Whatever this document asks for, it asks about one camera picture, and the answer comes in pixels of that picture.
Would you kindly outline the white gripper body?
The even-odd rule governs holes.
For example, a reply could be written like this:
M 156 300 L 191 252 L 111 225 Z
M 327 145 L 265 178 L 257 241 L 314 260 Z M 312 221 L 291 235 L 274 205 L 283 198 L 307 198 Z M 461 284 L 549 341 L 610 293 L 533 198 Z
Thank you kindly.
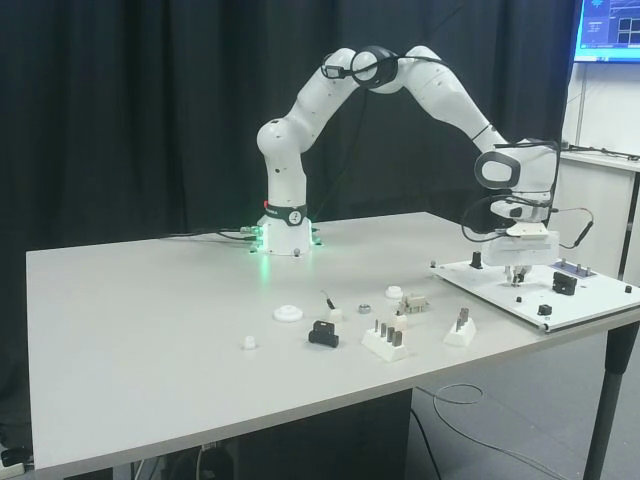
M 559 257 L 559 235 L 545 238 L 502 237 L 482 247 L 482 260 L 489 266 L 550 265 Z

